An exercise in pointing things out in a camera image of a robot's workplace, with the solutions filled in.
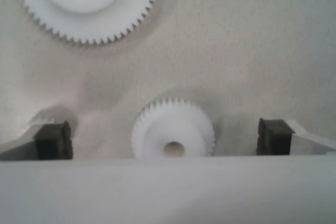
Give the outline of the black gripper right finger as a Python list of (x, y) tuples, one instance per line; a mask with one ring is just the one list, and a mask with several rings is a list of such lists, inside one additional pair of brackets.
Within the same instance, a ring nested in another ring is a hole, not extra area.
[(295, 120), (261, 118), (256, 154), (334, 155), (335, 140), (310, 133)]

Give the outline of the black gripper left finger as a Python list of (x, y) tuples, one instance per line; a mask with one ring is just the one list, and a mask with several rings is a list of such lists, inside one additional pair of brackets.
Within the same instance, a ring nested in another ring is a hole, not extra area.
[(72, 159), (71, 127), (67, 121), (29, 126), (19, 138), (1, 144), (2, 161)]

